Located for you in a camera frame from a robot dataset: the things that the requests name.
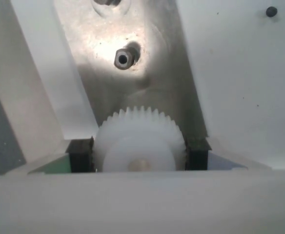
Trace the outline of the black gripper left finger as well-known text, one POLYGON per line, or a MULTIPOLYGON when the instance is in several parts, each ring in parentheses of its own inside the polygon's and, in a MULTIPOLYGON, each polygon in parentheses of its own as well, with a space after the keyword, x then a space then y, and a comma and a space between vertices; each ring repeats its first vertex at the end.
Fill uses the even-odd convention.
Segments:
POLYGON ((72 140, 65 153, 51 155, 39 161, 29 174, 79 174, 95 172, 94 138, 72 140))

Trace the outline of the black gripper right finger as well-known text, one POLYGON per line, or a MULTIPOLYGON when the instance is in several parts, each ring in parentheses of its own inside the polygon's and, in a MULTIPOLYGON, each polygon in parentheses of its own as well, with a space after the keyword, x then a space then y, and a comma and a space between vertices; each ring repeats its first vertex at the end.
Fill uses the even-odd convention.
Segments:
POLYGON ((186 171, 230 171, 247 170, 247 167, 211 152, 206 138, 186 138, 186 171))

